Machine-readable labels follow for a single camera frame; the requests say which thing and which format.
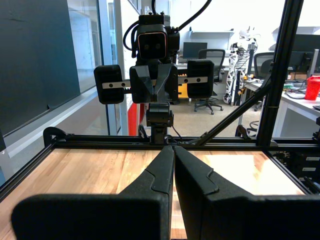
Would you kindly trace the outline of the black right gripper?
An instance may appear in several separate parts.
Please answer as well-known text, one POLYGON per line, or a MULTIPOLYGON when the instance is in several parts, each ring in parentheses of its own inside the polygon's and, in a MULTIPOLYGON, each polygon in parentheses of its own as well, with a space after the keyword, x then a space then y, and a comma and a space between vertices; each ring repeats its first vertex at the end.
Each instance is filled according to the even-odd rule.
POLYGON ((135 104, 169 103, 178 100, 178 86, 187 84, 191 99, 208 98, 213 93, 214 64, 210 60, 192 60, 186 69, 173 63, 132 66, 129 79, 123 79, 119 65, 101 65, 94 69, 100 103, 119 104, 130 94, 135 104))

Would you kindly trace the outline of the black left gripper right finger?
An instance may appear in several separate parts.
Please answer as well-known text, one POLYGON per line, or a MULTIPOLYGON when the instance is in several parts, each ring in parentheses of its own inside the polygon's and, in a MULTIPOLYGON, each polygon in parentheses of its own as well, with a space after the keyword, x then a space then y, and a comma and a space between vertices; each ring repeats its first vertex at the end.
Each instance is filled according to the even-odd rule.
POLYGON ((189 240, 317 240, 318 195, 249 193, 177 146, 175 186, 189 240))

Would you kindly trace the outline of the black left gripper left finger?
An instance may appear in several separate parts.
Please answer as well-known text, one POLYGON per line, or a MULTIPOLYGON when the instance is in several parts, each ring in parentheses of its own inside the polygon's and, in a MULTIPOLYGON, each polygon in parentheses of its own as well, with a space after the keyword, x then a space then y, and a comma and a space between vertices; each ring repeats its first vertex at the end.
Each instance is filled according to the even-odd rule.
POLYGON ((11 214, 18 240, 168 240, 174 150, 165 146, 119 194, 38 194, 11 214))

